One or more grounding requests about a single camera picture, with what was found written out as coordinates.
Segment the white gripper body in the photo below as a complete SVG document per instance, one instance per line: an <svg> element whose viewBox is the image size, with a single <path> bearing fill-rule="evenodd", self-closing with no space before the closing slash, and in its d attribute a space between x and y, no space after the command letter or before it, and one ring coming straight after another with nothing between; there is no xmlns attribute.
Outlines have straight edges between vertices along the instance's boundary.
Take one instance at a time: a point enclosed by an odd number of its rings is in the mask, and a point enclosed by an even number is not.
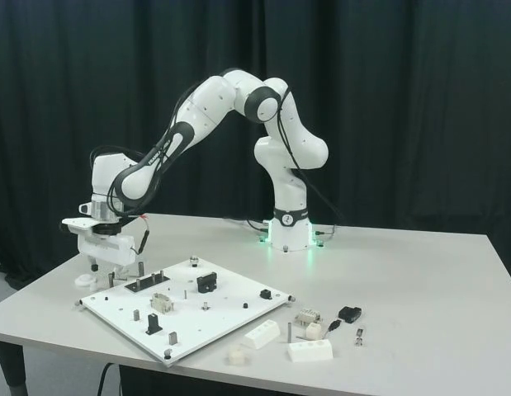
<svg viewBox="0 0 511 396"><path fill-rule="evenodd" d="M136 259L134 248L135 239L130 235L78 235L80 253L116 265L132 265Z"/></svg>

